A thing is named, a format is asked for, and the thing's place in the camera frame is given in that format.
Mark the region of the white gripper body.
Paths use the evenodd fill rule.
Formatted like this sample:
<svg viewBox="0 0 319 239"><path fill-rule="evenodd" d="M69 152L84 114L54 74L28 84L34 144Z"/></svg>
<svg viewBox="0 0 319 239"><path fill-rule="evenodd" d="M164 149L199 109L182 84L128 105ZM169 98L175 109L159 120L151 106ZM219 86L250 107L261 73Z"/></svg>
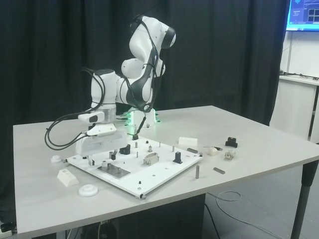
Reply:
<svg viewBox="0 0 319 239"><path fill-rule="evenodd" d="M115 133L104 136L89 136L76 142L76 154L90 156L127 146L127 135Z"/></svg>

